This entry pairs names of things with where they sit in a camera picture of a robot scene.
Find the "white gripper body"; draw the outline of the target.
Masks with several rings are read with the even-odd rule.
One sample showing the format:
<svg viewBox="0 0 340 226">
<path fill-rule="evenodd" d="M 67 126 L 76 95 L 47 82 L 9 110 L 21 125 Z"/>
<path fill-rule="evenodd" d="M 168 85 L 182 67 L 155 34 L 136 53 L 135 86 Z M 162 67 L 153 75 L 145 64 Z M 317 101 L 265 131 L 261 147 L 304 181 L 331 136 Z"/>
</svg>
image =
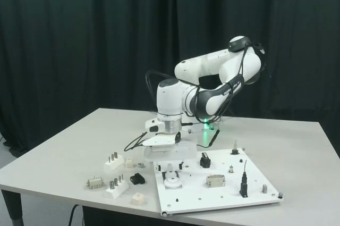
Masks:
<svg viewBox="0 0 340 226">
<path fill-rule="evenodd" d="M 145 161 L 183 161 L 196 158 L 197 148 L 192 143 L 178 143 L 168 146 L 145 147 L 143 159 Z"/>
</svg>

